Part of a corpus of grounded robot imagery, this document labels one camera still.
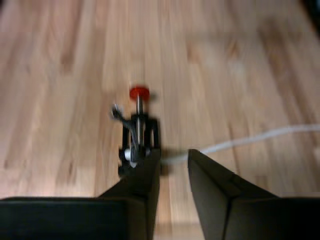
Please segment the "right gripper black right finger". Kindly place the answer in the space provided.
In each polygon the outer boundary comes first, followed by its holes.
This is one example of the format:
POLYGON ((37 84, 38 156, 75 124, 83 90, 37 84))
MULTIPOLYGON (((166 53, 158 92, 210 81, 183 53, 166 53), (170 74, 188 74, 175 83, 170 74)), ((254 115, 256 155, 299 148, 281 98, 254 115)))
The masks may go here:
POLYGON ((188 151, 192 196, 206 240, 316 240, 320 200, 279 197, 196 149, 188 151))

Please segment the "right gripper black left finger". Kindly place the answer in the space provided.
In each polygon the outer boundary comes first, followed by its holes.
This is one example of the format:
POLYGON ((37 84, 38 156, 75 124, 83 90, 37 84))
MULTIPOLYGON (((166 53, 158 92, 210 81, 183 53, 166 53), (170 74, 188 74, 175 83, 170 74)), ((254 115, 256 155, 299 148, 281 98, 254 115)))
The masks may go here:
POLYGON ((3 240, 151 240, 161 152, 153 150, 97 197, 8 197, 0 201, 3 240))

